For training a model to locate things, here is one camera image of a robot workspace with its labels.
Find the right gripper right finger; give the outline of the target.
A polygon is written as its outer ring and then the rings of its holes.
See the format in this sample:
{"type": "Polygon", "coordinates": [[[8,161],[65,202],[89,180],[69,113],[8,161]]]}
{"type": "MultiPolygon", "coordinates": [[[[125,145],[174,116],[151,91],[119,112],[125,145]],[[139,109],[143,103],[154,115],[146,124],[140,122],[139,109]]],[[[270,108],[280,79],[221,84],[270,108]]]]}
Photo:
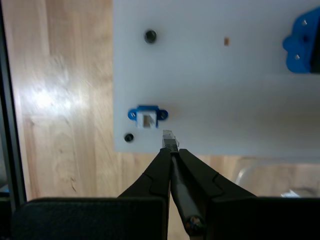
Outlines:
{"type": "Polygon", "coordinates": [[[256,196],[186,149],[178,165],[187,183],[180,207],[190,237],[202,240],[318,240],[319,198],[256,196]]]}

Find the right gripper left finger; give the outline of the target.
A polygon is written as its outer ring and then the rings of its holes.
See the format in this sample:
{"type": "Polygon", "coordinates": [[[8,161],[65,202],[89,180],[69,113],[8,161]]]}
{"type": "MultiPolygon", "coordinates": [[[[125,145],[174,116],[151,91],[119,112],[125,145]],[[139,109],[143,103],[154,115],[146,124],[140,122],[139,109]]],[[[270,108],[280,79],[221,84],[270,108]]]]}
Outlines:
{"type": "Polygon", "coordinates": [[[38,198],[11,220],[14,240],[165,240],[172,160],[159,151],[140,177],[116,198],[38,198]]]}

